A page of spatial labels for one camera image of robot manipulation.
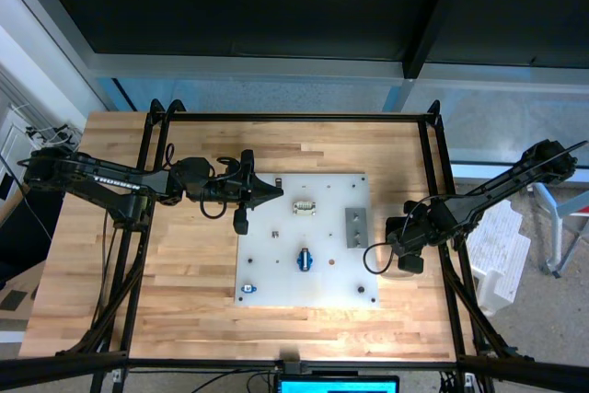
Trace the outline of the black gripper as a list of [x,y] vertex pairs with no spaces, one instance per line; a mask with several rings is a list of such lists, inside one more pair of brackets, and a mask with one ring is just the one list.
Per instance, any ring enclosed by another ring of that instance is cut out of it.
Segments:
[[398,269],[409,273],[422,273],[424,260],[422,249],[427,245],[423,229],[405,217],[389,217],[386,220],[386,240],[398,258]]
[[[247,208],[251,200],[253,185],[251,184],[254,173],[254,153],[246,149],[241,153],[240,171],[237,174],[238,201],[234,212],[233,227],[238,235],[248,233]],[[270,202],[283,196],[283,179],[272,174],[260,174],[254,177],[254,207]]]

